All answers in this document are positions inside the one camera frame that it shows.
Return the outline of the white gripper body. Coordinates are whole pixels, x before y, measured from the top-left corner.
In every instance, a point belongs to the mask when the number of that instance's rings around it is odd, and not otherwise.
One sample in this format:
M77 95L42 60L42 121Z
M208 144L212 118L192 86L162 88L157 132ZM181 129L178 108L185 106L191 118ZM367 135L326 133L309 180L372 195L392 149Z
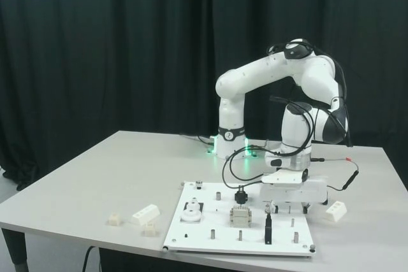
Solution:
M327 200L325 178L309 178L298 185L262 184L259 197L262 201L278 203L323 203Z

